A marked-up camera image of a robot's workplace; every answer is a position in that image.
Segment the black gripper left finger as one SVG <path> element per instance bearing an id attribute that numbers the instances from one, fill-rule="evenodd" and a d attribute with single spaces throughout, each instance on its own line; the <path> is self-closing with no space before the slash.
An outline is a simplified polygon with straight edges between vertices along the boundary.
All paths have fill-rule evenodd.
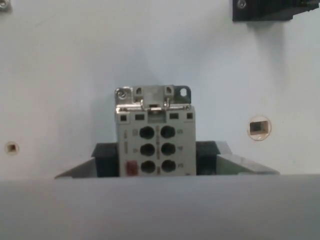
<path id="1" fill-rule="evenodd" d="M 117 143 L 97 143 L 91 159 L 58 174 L 55 178 L 116 178 L 118 177 Z"/>

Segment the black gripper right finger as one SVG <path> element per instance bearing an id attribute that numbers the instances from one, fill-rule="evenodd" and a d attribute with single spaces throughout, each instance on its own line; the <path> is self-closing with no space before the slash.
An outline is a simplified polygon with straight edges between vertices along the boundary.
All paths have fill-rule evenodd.
<path id="1" fill-rule="evenodd" d="M 280 172 L 234 154 L 225 141 L 196 142 L 198 176 L 279 175 Z"/>

